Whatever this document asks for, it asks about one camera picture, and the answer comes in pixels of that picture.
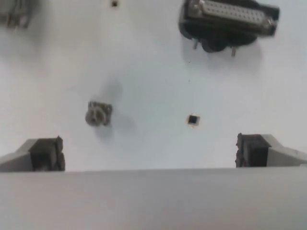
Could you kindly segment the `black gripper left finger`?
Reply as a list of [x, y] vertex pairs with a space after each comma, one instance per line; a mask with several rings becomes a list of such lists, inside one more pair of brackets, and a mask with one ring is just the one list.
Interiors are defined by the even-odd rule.
[[65, 171], [63, 139], [28, 139], [15, 152], [1, 156], [1, 172]]

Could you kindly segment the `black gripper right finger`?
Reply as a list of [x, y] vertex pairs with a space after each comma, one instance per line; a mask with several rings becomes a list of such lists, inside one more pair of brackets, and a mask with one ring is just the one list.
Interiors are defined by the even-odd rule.
[[273, 135], [242, 134], [237, 136], [236, 167], [306, 166], [307, 154], [283, 146]]

